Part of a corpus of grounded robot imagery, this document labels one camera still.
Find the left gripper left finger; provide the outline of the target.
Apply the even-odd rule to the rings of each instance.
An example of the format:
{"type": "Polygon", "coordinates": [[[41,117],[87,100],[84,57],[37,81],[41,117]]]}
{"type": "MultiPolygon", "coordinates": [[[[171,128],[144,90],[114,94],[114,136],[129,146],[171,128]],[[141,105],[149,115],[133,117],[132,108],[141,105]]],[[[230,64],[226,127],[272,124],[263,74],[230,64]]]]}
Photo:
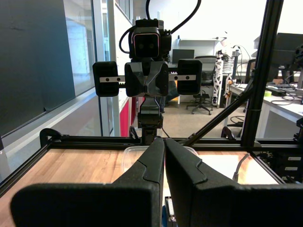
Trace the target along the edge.
{"type": "Polygon", "coordinates": [[[159,227],[165,144],[157,138],[113,183],[39,183],[10,203],[17,227],[159,227]]]}

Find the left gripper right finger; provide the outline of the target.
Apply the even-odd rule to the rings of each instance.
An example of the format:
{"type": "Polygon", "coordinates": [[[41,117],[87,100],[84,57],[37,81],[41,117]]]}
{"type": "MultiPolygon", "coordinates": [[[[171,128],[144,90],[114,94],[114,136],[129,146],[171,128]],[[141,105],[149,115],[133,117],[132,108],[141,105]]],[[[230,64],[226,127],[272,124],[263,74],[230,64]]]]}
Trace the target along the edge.
{"type": "Polygon", "coordinates": [[[180,227],[300,227],[300,184],[242,185],[173,139],[166,139],[166,177],[180,227]]]}

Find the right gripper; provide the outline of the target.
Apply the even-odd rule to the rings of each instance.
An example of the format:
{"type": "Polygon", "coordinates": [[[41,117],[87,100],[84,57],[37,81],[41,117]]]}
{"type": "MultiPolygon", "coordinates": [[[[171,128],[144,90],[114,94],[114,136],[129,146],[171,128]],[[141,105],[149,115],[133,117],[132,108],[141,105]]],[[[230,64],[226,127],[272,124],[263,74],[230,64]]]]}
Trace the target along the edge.
{"type": "Polygon", "coordinates": [[[202,62],[198,59],[181,59],[177,68],[166,61],[129,62],[124,75],[118,75],[115,61],[93,64],[97,96],[117,96],[124,88],[127,96],[167,96],[169,82],[177,82],[179,95],[196,95],[200,92],[202,62]]]}

